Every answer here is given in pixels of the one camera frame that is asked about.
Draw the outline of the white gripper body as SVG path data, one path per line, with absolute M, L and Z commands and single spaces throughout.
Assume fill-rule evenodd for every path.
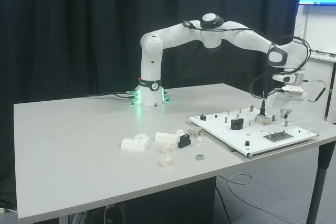
M 270 95 L 270 107 L 284 110 L 304 110 L 308 104 L 308 94 L 276 92 Z

